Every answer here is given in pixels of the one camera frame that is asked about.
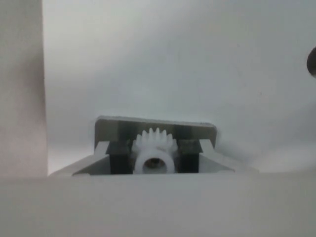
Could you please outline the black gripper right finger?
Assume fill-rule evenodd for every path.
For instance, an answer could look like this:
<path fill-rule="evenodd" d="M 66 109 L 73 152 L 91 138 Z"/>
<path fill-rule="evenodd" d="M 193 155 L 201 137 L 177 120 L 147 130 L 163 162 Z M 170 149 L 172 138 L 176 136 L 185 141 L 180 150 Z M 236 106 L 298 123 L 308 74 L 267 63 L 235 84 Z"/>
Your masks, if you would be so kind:
<path fill-rule="evenodd" d="M 241 161 L 216 152 L 209 139 L 178 141 L 178 173 L 257 173 Z"/>

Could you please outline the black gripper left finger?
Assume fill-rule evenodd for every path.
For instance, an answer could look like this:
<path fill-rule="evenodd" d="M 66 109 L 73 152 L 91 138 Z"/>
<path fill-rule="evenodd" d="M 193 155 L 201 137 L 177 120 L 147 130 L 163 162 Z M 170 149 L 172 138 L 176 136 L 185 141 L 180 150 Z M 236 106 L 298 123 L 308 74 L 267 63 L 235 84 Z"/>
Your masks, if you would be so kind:
<path fill-rule="evenodd" d="M 101 141 L 93 154 L 52 173 L 52 175 L 126 174 L 131 174 L 131 149 L 128 141 Z"/>

